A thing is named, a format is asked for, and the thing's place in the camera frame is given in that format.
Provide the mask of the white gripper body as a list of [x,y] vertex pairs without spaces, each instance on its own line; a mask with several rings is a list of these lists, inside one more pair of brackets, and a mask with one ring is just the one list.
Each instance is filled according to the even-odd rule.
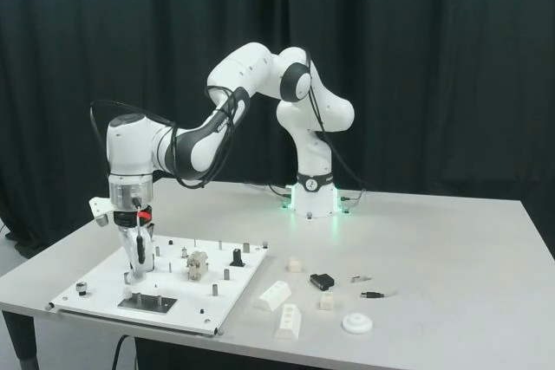
[[146,226],[118,227],[133,277],[145,277],[154,268],[153,240]]

